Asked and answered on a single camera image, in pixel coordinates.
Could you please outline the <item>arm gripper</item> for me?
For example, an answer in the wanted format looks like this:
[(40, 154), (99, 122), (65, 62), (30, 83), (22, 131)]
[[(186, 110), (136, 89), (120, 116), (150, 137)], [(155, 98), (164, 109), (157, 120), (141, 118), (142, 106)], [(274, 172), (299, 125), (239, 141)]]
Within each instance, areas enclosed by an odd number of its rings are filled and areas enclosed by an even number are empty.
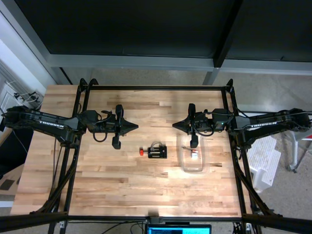
[(108, 122), (107, 127), (109, 129), (109, 133), (114, 133), (115, 136), (112, 138), (112, 146), (114, 149), (120, 149), (121, 148), (121, 142), (119, 140), (120, 132), (121, 135), (124, 136), (130, 131), (136, 130), (138, 128), (137, 124), (128, 122), (123, 117), (123, 107), (121, 104), (116, 106), (116, 114), (112, 115)]
[(201, 125), (201, 113), (196, 114), (195, 105), (193, 103), (189, 104), (189, 116), (184, 120), (172, 124), (175, 129), (191, 135), (190, 147), (192, 149), (198, 146), (198, 136), (196, 133), (199, 131), (198, 128), (200, 128)]

